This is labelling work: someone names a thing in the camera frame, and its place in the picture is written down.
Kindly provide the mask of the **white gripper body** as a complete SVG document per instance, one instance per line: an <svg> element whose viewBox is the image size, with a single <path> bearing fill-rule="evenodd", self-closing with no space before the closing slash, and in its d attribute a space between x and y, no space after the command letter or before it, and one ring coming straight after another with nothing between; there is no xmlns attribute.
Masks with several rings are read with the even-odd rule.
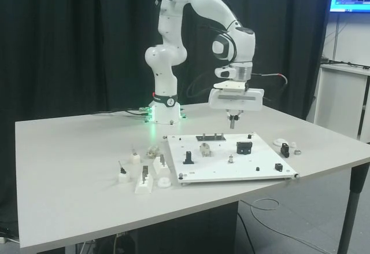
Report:
<svg viewBox="0 0 370 254"><path fill-rule="evenodd" d="M263 89L248 89L248 91L212 89L209 94L208 103L213 109L260 111L263 97Z"/></svg>

